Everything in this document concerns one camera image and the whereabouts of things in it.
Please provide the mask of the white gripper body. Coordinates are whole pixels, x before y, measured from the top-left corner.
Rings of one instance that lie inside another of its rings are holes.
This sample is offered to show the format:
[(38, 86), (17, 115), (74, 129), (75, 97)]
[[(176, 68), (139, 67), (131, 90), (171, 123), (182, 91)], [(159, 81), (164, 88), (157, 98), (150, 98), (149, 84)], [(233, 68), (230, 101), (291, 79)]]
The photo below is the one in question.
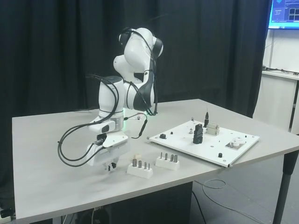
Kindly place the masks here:
[(89, 166), (100, 166), (104, 168), (112, 168), (111, 163), (115, 162), (116, 165), (121, 155), (124, 154), (124, 147), (109, 147), (102, 148), (97, 145), (88, 145), (86, 161)]

